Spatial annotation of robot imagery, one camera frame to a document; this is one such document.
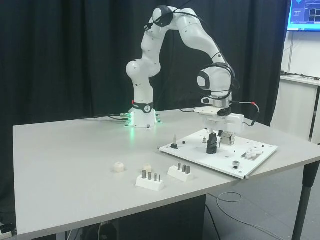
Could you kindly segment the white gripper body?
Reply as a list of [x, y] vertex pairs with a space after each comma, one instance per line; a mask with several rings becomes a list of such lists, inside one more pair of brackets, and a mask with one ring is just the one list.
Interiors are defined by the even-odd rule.
[[203, 123], [209, 130], [218, 132], [242, 133], [245, 130], [244, 115], [230, 114], [228, 116], [204, 115]]

